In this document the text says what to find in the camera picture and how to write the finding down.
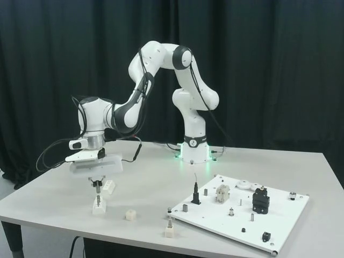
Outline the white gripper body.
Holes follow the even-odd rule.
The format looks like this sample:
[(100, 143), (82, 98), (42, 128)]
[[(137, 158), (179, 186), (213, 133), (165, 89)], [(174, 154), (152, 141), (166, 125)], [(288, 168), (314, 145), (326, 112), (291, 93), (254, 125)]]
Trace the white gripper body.
[(102, 159), (72, 162), (69, 171), (75, 177), (96, 178), (121, 173), (123, 171), (122, 156), (106, 154)]

